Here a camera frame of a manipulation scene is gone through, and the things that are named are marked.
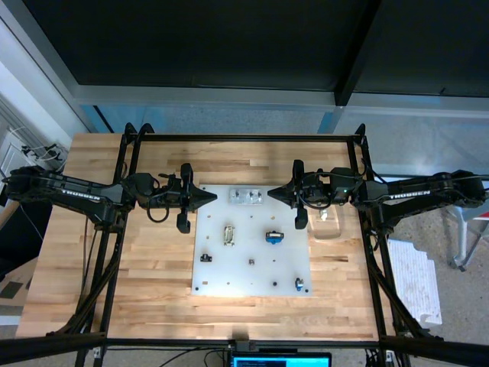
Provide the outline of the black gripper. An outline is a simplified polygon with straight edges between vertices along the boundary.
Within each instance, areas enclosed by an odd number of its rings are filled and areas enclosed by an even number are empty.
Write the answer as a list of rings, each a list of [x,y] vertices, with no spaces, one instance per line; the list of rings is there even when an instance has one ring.
[[[190,221],[188,220],[188,212],[190,209],[190,200],[192,197],[191,187],[193,186],[193,169],[189,163],[185,163],[180,168],[180,178],[176,178],[174,174],[168,177],[166,188],[159,193],[157,208],[164,208],[165,215],[162,219],[158,219],[156,223],[165,222],[171,208],[177,208],[180,213],[176,217],[176,227],[183,234],[190,233]],[[193,210],[196,211],[202,206],[205,206],[218,199],[218,195],[212,190],[212,185],[203,183],[195,185],[193,188],[193,196],[197,197],[193,201]]]
[[[305,229],[308,224],[307,209],[324,210],[330,207],[329,187],[322,182],[328,174],[322,168],[305,172],[301,160],[293,162],[293,179],[288,183],[268,190],[267,195],[289,208],[296,208],[295,229]]]

